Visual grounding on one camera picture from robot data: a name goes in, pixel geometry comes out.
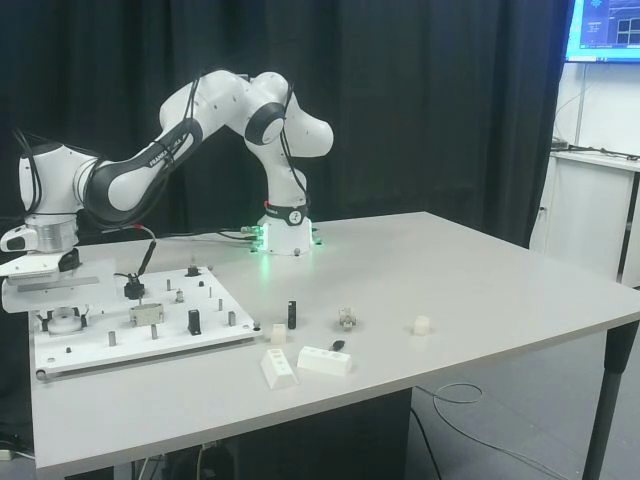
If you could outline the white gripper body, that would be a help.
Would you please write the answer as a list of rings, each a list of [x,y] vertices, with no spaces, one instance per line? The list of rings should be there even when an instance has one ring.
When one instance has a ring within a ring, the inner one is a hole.
[[[112,259],[81,262],[63,272],[62,253],[28,253],[1,266],[2,306],[7,312],[51,310],[57,307],[113,301],[116,286]]]

